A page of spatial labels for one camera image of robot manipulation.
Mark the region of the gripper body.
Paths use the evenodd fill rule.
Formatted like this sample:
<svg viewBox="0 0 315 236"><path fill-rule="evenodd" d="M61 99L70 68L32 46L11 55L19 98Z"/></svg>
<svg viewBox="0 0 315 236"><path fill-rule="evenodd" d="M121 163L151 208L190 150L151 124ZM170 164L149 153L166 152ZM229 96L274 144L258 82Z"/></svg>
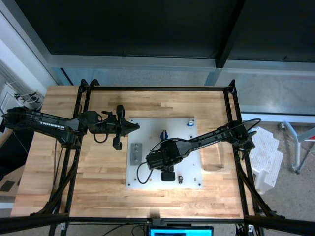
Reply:
<svg viewBox="0 0 315 236"><path fill-rule="evenodd" d="M147 155L147 166L150 171L160 170L161 181L175 181L174 165L183 160L179 144L185 143L184 139L165 139L155 145Z"/></svg>
<svg viewBox="0 0 315 236"><path fill-rule="evenodd" d="M116 115L107 111L102 111L101 113L106 114L107 118L99 121L94 126L94 140L101 144L107 141L109 134L115 134L113 147L115 150L122 150L122 142L120 141L120 138L123 129L123 119L125 117L125 109L123 105L118 105L116 107ZM99 141L96 139L96 134L105 134L106 137L103 141Z"/></svg>

